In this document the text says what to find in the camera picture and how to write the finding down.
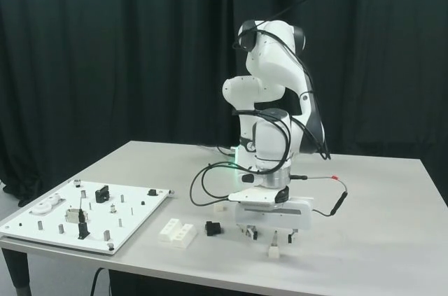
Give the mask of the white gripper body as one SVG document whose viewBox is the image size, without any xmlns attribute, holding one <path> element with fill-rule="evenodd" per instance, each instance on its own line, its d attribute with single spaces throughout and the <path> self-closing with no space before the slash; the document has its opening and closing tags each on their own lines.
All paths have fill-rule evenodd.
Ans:
<svg viewBox="0 0 448 296">
<path fill-rule="evenodd" d="M 238 225 L 309 230 L 312 225 L 312 198 L 291 197 L 273 207 L 238 204 L 234 213 Z"/>
</svg>

